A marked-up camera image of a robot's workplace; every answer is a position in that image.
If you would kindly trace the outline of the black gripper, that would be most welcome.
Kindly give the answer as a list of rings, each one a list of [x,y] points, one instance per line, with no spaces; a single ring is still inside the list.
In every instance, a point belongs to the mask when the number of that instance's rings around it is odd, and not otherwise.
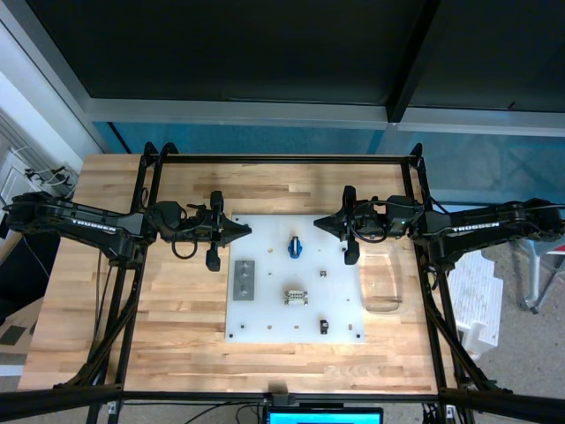
[[[343,190],[344,211],[318,218],[314,226],[340,241],[347,242],[344,253],[346,265],[355,265],[360,257],[359,240],[379,244],[387,237],[385,219],[375,210],[376,199],[358,200],[356,189],[345,186]]]
[[[218,246],[221,236],[221,215],[223,212],[223,196],[221,191],[213,191],[210,195],[209,208],[202,212],[202,222],[196,234],[199,243],[207,242],[209,248],[206,251],[205,263],[208,270],[219,270],[221,260],[218,254]],[[222,245],[227,246],[237,239],[252,234],[252,229],[247,223],[232,221],[225,214],[222,215]]]

